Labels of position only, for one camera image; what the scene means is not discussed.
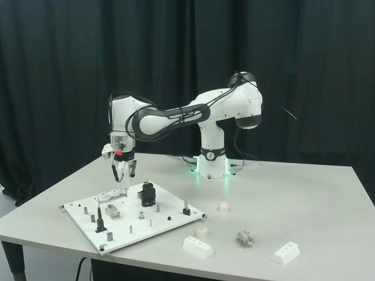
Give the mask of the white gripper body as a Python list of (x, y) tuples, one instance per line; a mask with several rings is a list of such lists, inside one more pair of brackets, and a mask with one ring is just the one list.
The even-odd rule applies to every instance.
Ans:
[(116, 172), (118, 177), (135, 177), (135, 170), (137, 167), (136, 160), (116, 162)]

